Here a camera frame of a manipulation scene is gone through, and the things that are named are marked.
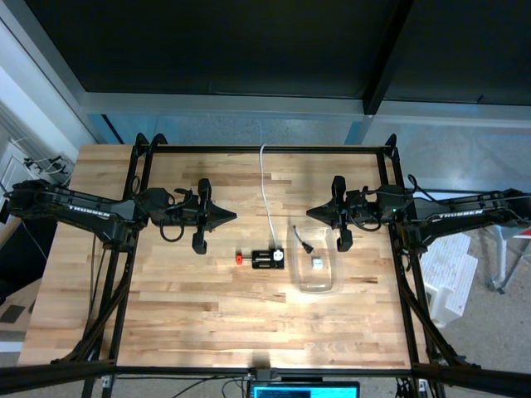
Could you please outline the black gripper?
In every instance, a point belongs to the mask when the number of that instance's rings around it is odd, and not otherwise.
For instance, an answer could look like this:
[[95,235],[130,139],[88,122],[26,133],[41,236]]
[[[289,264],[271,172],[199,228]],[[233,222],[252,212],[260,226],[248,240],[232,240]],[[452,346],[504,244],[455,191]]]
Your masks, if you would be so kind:
[[[367,228],[365,223],[368,220],[374,221],[368,213],[368,186],[361,191],[346,191],[346,181],[342,176],[335,176],[332,183],[333,201],[311,208],[306,214],[329,227],[339,229],[337,248],[339,252],[347,252],[353,245],[352,231],[348,229],[348,224],[355,225],[361,231],[374,232],[376,228]],[[329,214],[337,214],[338,221],[334,223],[334,217]]]
[[206,254],[207,242],[204,233],[207,230],[209,203],[211,230],[235,220],[237,218],[236,213],[223,209],[211,201],[212,187],[207,178],[198,181],[197,194],[184,188],[176,188],[174,192],[183,195],[183,199],[172,209],[172,221],[181,227],[180,238],[183,237],[184,229],[187,226],[196,227],[197,230],[192,235],[192,248],[196,254]]

